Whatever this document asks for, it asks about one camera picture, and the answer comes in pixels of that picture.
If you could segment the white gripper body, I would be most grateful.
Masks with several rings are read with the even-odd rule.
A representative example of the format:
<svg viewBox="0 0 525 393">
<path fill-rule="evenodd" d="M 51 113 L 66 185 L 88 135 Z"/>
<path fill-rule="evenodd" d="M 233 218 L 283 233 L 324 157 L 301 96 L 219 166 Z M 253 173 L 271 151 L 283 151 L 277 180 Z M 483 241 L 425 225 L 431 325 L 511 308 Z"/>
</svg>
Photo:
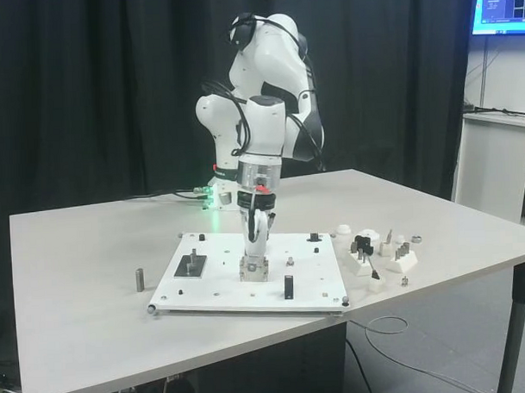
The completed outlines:
<svg viewBox="0 0 525 393">
<path fill-rule="evenodd" d="M 245 254 L 264 255 L 269 234 L 268 214 L 256 209 L 253 215 L 248 210 L 241 211 L 242 231 L 244 238 Z"/>
</svg>

